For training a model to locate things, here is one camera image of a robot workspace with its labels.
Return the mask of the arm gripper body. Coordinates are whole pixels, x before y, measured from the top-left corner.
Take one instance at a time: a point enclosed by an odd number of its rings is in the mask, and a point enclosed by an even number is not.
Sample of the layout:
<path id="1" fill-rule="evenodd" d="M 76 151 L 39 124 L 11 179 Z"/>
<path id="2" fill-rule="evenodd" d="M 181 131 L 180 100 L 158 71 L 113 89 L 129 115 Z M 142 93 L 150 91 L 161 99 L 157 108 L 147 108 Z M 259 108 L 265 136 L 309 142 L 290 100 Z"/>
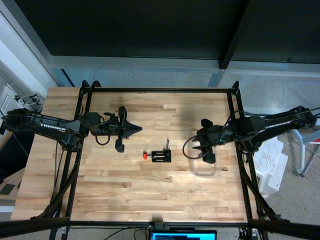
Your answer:
<path id="1" fill-rule="evenodd" d="M 109 143 L 111 136 L 117 136 L 118 139 L 115 141 L 115 149 L 119 153 L 123 153 L 125 145 L 123 144 L 123 138 L 125 137 L 125 120 L 127 119 L 127 110 L 124 106 L 118 109 L 118 116 L 114 113 L 104 112 L 105 116 L 108 116 L 108 120 L 101 122 L 95 133 L 95 141 L 100 146 L 105 146 Z M 98 136 L 107 136 L 108 139 L 105 143 L 101 143 L 98 140 Z"/>
<path id="2" fill-rule="evenodd" d="M 197 132 L 202 132 L 202 141 L 199 141 L 200 146 L 203 146 L 201 151 L 202 160 L 208 164 L 216 163 L 216 155 L 213 153 L 213 147 L 223 145 L 224 127 L 222 125 L 214 125 L 208 119 L 201 120 L 202 128 Z"/>

